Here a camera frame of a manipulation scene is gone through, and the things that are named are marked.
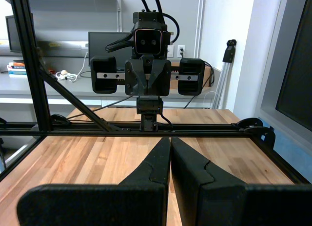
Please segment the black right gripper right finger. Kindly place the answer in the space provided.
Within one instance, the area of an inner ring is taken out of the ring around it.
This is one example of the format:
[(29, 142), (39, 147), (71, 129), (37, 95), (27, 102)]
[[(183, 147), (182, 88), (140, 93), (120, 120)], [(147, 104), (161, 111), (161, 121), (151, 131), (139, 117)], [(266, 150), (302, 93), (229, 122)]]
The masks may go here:
[(247, 184), (179, 138), (171, 168), (185, 226), (309, 226), (312, 187)]

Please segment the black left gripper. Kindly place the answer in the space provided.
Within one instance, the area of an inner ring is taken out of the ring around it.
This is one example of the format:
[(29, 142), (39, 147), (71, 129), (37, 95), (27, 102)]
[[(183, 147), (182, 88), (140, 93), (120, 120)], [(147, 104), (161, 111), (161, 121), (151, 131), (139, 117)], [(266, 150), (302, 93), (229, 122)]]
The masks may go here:
[(93, 57), (90, 67), (95, 93), (113, 94), (123, 84), (129, 96), (168, 96), (172, 81), (177, 82), (179, 94), (200, 94), (205, 73), (201, 59), (182, 58), (175, 67), (152, 55), (128, 59), (123, 71), (117, 69), (114, 57)]

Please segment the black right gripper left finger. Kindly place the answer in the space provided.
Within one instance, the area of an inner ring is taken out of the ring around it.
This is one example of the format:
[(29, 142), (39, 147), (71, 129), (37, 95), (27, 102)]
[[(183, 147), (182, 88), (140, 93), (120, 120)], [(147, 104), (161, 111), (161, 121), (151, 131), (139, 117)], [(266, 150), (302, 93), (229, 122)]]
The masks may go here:
[(164, 226), (170, 139), (162, 138), (117, 185), (39, 185), (17, 204), (22, 226)]

